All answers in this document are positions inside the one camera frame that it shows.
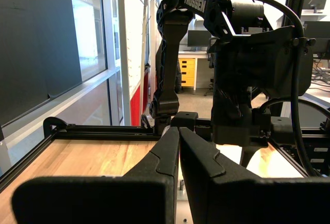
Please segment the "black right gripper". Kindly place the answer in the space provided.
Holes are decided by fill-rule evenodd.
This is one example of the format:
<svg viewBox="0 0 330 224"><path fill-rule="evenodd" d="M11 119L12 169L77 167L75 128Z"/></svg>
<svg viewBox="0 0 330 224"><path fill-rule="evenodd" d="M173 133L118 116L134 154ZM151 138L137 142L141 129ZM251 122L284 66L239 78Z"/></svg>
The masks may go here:
<svg viewBox="0 0 330 224"><path fill-rule="evenodd" d="M290 118L272 116L271 101L259 108L239 106L240 118L230 120L226 116L202 119L196 112L178 112L171 120L172 127L186 127L206 141L219 145L242 147L240 163L246 168L253 155L272 140L280 145L292 144L292 123Z"/></svg>

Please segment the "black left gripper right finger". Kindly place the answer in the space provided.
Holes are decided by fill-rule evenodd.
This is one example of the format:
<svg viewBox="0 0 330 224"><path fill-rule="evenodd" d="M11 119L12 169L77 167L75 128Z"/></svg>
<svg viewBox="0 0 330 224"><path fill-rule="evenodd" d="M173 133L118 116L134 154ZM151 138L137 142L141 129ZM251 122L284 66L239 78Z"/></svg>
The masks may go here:
<svg viewBox="0 0 330 224"><path fill-rule="evenodd" d="M194 223L329 223L328 178L261 178L186 127L180 162Z"/></svg>

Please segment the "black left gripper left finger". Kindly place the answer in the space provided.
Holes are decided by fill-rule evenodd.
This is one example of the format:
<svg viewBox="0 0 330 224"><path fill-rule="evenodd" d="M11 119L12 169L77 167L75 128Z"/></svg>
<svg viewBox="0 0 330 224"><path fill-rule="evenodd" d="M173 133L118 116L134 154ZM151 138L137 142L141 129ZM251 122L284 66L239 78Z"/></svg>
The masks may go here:
<svg viewBox="0 0 330 224"><path fill-rule="evenodd" d="M39 177L13 193L17 223L175 223L179 131L121 177Z"/></svg>

